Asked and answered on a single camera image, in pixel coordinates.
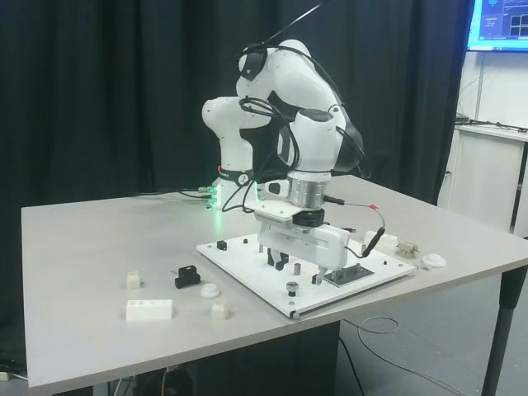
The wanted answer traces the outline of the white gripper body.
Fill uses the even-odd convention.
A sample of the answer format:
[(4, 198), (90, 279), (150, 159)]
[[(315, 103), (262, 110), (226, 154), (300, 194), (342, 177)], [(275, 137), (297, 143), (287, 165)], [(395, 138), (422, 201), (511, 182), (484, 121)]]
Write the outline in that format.
[(350, 233), (327, 224), (311, 229), (262, 224), (257, 238), (266, 248), (311, 262), (327, 270), (338, 270), (347, 264), (346, 247)]

